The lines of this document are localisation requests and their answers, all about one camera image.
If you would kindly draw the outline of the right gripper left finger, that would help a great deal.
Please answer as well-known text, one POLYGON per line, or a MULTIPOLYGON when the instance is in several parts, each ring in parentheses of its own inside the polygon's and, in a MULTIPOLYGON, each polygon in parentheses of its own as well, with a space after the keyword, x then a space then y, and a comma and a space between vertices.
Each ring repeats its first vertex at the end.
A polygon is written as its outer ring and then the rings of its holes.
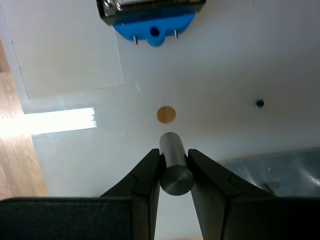
POLYGON ((152 240, 160 152, 152 149, 99 197, 14 197, 0 202, 3 240, 152 240))

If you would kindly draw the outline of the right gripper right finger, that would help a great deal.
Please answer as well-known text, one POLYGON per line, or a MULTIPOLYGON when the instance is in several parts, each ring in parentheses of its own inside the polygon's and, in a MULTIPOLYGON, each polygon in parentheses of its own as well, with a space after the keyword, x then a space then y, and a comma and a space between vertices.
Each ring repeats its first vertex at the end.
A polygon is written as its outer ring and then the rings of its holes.
POLYGON ((205 240, 318 240, 320 199, 278 197, 196 149, 188 151, 191 195, 205 240))

